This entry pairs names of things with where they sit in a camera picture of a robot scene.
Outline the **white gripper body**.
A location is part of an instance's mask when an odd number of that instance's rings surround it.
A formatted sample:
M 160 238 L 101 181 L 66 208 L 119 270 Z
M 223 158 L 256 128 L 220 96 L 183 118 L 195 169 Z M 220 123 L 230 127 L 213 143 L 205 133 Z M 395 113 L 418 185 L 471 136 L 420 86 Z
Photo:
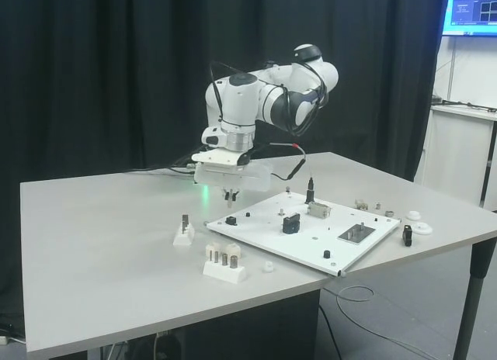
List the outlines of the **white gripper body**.
M 226 190 L 251 190 L 265 192 L 270 188 L 270 166 L 251 161 L 246 166 L 215 166 L 197 163 L 194 180 L 204 185 Z

